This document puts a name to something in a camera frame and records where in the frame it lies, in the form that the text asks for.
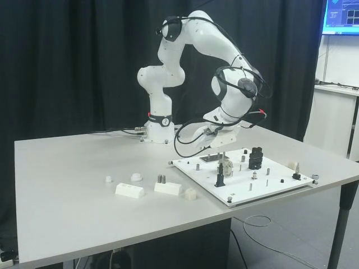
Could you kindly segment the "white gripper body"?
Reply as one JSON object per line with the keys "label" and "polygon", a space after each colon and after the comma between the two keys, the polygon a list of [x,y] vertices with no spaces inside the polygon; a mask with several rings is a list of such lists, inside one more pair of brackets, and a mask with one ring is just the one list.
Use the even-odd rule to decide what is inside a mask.
{"label": "white gripper body", "polygon": [[223,139],[220,136],[223,126],[216,126],[213,124],[207,124],[203,127],[200,127],[196,130],[194,138],[198,139],[194,142],[194,147],[196,148],[219,148],[224,146]]}

